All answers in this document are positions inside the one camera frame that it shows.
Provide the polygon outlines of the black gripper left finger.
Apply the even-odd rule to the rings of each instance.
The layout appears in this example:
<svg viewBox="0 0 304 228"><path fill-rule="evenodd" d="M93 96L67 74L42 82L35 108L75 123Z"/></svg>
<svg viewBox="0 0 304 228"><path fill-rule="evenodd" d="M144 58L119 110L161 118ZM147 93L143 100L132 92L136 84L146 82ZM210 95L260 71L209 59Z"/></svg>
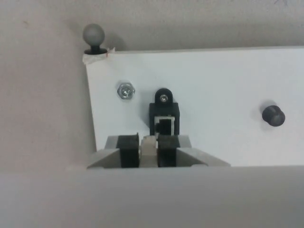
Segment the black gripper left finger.
<svg viewBox="0 0 304 228"><path fill-rule="evenodd" d="M87 169L138 168L139 148L138 134L109 136L105 147L91 155Z"/></svg>

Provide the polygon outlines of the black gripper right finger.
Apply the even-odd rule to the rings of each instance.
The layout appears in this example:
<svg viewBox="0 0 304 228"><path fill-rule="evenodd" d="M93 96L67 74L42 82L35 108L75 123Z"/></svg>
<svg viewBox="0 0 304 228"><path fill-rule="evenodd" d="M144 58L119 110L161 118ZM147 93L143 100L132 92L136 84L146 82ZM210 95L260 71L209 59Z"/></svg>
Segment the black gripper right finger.
<svg viewBox="0 0 304 228"><path fill-rule="evenodd" d="M187 135L158 137L159 167L229 167L230 164L191 145Z"/></svg>

